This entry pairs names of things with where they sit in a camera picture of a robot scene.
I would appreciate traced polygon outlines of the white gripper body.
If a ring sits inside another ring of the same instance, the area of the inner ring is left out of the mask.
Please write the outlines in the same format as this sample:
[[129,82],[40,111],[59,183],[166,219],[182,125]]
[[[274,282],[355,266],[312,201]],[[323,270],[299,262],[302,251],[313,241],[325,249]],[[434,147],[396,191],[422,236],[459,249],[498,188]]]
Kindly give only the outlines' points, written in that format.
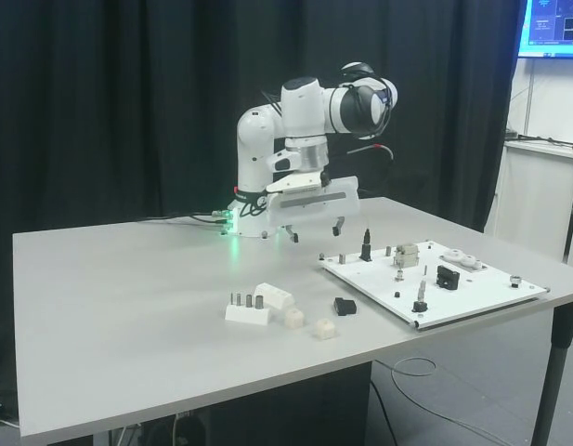
[[271,226],[281,227],[353,216],[359,209],[358,178],[341,177],[313,190],[272,193],[267,204],[267,220]]

